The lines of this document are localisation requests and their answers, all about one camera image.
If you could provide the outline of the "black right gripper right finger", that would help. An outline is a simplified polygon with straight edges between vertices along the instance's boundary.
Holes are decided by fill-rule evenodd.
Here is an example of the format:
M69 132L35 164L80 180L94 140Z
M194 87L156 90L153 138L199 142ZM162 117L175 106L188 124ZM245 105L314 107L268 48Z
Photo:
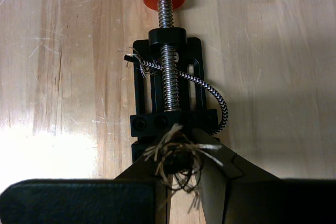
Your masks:
M193 137L219 146L203 156L199 184L207 223L335 223L334 179L280 179L203 130L194 129Z

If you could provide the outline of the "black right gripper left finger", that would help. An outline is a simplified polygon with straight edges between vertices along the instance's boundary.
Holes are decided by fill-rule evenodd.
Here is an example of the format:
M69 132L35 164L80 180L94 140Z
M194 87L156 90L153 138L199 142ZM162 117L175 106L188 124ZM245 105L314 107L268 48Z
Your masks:
M168 223L168 189L133 144L132 165L114 179L27 179L1 194L1 223Z

